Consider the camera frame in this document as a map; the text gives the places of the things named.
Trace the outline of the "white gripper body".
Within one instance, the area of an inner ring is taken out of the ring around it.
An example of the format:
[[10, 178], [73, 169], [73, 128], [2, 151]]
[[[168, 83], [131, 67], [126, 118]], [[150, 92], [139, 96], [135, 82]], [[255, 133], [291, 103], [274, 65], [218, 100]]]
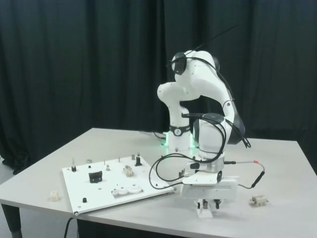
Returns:
[[186, 199], [234, 200], [238, 189], [238, 176], [223, 177], [216, 184], [183, 184], [180, 195]]

